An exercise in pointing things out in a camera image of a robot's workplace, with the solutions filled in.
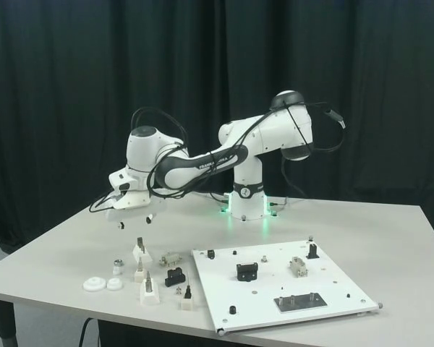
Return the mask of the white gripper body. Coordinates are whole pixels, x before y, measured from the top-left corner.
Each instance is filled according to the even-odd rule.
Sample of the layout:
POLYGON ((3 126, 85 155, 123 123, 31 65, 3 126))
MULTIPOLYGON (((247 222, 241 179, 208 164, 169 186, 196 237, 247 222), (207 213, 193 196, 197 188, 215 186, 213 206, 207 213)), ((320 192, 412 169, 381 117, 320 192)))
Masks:
POLYGON ((151 202, 143 207, 134 207, 129 209, 115 210, 110 209, 106 211, 106 219, 109 222, 120 222, 129 218, 146 217, 150 214, 154 214, 154 218, 157 214, 166 210, 166 200, 153 198, 151 202))

